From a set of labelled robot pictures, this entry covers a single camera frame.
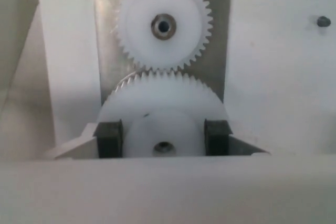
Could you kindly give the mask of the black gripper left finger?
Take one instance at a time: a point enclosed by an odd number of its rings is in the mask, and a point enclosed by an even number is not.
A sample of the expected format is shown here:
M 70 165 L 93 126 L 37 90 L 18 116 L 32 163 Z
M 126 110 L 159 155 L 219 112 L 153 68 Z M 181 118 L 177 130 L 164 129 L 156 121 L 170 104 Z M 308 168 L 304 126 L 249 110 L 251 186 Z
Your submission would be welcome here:
M 45 159 L 111 159 L 123 156 L 122 121 L 89 123 L 82 134 L 46 151 Z

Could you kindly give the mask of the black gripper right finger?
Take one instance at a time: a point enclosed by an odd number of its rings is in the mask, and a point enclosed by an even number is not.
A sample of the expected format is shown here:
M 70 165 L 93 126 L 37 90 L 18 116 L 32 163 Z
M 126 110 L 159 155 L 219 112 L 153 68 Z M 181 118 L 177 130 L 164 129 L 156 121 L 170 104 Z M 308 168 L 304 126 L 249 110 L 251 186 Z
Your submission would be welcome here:
M 252 156 L 270 153 L 233 136 L 227 120 L 204 121 L 206 156 Z

